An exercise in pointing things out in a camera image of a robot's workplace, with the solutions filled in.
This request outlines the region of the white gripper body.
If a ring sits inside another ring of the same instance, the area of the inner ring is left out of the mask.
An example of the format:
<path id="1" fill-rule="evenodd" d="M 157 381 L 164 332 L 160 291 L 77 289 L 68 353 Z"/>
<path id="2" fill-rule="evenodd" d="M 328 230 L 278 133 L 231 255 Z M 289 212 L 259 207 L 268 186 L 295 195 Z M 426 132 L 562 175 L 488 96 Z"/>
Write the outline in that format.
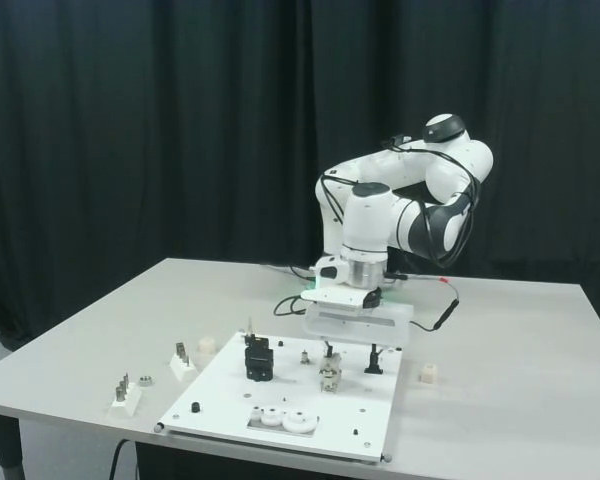
<path id="1" fill-rule="evenodd" d="M 371 309 L 314 303 L 303 319 L 305 332 L 329 342 L 404 347 L 409 340 L 412 306 L 384 302 Z"/>

